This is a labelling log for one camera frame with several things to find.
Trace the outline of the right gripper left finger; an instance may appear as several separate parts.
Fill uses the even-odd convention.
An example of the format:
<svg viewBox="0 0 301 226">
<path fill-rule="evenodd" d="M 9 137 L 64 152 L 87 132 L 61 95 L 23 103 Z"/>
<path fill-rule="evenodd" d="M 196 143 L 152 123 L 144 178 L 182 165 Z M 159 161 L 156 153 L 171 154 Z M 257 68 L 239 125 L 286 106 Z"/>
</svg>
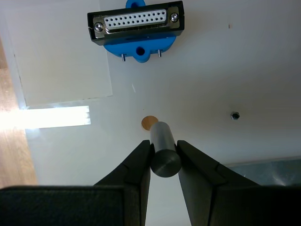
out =
<svg viewBox="0 0 301 226">
<path fill-rule="evenodd" d="M 151 144 L 142 141 L 93 186 L 10 186 L 0 191 L 3 226 L 143 226 Z"/>
</svg>

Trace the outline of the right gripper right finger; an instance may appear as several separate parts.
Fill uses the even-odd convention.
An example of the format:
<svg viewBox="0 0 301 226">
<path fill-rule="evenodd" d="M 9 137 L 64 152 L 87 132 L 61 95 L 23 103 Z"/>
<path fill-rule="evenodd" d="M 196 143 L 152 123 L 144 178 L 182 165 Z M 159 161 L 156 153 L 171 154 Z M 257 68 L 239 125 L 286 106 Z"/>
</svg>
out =
<svg viewBox="0 0 301 226">
<path fill-rule="evenodd" d="M 261 186 L 186 141 L 179 180 L 193 226 L 299 226 L 300 186 Z"/>
</svg>

